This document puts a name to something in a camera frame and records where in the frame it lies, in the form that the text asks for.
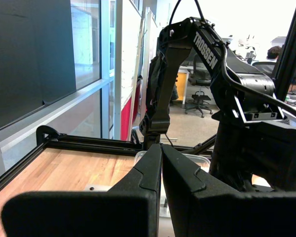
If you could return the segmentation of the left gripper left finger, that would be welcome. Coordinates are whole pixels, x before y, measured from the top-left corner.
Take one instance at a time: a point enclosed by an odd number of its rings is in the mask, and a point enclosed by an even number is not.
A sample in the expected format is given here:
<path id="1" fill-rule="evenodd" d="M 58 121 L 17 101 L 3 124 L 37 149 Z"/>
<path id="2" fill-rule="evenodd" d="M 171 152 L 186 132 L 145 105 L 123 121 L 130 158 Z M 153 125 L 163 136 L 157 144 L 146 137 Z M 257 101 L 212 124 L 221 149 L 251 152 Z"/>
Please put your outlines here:
<path id="1" fill-rule="evenodd" d="M 162 149 L 152 145 L 106 192 L 27 192 L 1 211 L 9 237 L 155 237 Z"/>

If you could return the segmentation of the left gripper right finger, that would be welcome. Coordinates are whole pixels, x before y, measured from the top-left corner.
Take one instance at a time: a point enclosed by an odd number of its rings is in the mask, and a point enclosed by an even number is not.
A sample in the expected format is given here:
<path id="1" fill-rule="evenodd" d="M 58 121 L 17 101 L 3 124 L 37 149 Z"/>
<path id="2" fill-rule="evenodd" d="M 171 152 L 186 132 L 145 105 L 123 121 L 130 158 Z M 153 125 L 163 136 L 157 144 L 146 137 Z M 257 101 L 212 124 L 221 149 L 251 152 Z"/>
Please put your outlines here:
<path id="1" fill-rule="evenodd" d="M 162 176 L 178 237 L 296 237 L 296 192 L 239 192 L 163 145 Z"/>

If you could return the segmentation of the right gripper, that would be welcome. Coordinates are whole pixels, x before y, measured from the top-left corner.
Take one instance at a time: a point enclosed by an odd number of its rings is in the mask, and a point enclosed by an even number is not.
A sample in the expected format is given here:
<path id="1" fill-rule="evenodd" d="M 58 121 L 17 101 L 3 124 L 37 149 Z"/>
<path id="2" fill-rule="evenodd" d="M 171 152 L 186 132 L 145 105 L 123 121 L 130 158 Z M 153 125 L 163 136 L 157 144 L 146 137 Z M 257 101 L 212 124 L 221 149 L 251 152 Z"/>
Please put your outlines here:
<path id="1" fill-rule="evenodd" d="M 209 173 L 241 192 L 253 191 L 253 175 L 276 191 L 296 191 L 296 128 L 276 121 L 220 122 Z"/>

